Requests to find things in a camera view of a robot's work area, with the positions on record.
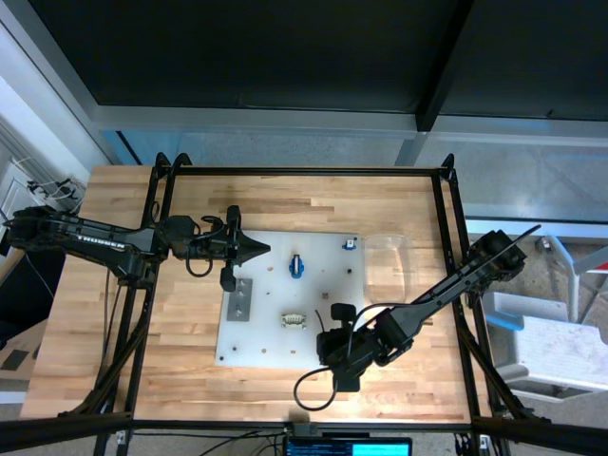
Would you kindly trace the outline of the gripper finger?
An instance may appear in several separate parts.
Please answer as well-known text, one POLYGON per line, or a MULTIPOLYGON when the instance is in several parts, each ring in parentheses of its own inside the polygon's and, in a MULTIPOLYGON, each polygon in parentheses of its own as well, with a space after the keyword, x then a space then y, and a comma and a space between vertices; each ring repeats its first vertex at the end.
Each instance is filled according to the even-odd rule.
POLYGON ((347 330, 343 328, 320 332, 316 337, 318 350, 337 350, 347 343, 347 330))
POLYGON ((269 246, 266 247, 242 247, 237 250, 236 265, 241 266, 245 262, 263 256, 271 252, 269 246))
POLYGON ((317 355, 322 367, 338 368, 347 361, 347 348, 340 347, 334 350, 320 348, 317 355))
POLYGON ((237 231, 236 242, 239 249, 270 249, 268 244, 248 237, 242 230, 237 231))

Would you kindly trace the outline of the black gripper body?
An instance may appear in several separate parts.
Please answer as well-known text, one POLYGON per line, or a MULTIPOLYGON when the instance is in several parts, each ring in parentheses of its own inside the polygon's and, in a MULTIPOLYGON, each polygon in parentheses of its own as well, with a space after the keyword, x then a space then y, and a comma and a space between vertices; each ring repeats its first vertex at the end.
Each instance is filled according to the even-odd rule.
POLYGON ((338 368, 329 368, 332 372, 334 387, 337 392, 360 391, 360 378, 374 359, 380 354, 380 344, 372 331, 364 326, 355 330, 356 309, 351 304, 335 303, 331 306, 331 319, 340 322, 340 327, 347 330, 347 361, 338 368))
POLYGON ((224 292, 233 292, 237 287, 234 267, 240 264, 238 259, 238 233, 240 229, 240 210, 236 205, 229 206, 226 220, 217 216, 203 216, 200 219, 209 225, 209 230, 203 232, 200 228, 189 243, 189 259, 203 259, 208 262, 204 273, 195 273, 189 268, 189 274, 197 278, 209 276, 214 262, 223 261, 220 270, 219 284, 224 292))

